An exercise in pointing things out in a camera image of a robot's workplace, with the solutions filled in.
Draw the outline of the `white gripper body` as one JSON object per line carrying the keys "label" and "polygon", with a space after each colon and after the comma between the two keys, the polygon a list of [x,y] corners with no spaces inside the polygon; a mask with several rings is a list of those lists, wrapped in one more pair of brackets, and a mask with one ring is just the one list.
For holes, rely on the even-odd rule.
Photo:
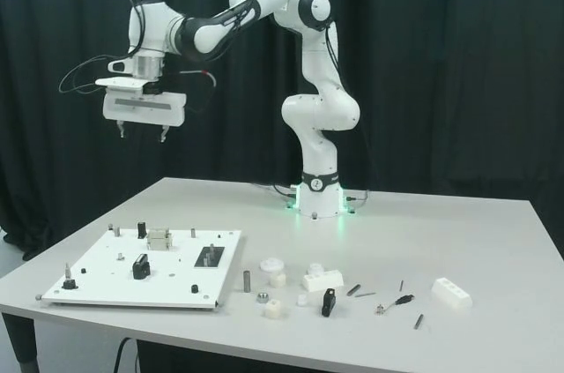
{"label": "white gripper body", "polygon": [[183,93],[135,95],[107,92],[102,114],[108,120],[178,127],[185,119],[185,104]]}

